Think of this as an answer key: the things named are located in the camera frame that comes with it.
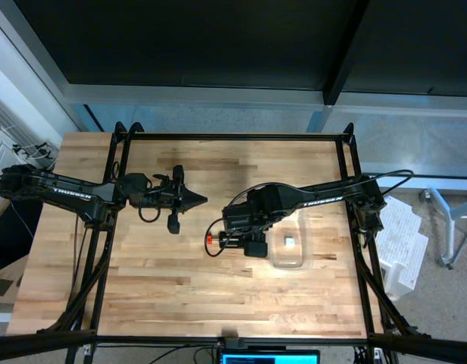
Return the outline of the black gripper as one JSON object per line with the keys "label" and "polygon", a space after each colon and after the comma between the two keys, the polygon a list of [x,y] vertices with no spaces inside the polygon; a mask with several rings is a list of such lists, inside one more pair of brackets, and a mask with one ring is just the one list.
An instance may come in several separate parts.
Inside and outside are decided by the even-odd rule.
{"label": "black gripper", "polygon": [[243,239],[243,252],[247,257],[264,259],[268,256],[268,244],[265,233],[257,231],[247,234]]}
{"label": "black gripper", "polygon": [[178,214],[187,212],[197,206],[208,202],[207,197],[189,190],[184,184],[184,170],[182,165],[173,167],[173,175],[169,176],[155,174],[154,177],[161,179],[158,187],[153,187],[144,193],[144,207],[156,209],[157,214],[152,219],[144,218],[145,223],[156,222],[161,216],[162,209],[170,209],[167,228],[171,234],[180,233],[180,222]]}

